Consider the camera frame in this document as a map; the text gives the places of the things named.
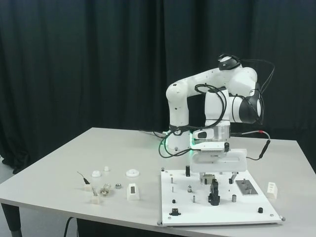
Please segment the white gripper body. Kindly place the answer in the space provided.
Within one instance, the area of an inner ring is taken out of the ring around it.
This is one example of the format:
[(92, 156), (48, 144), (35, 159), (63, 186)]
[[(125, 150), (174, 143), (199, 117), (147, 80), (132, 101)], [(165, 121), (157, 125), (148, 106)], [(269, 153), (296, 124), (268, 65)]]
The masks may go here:
[(247, 170), (246, 149), (231, 149), (221, 156), (206, 152), (194, 152), (191, 171), (200, 173), (244, 172)]

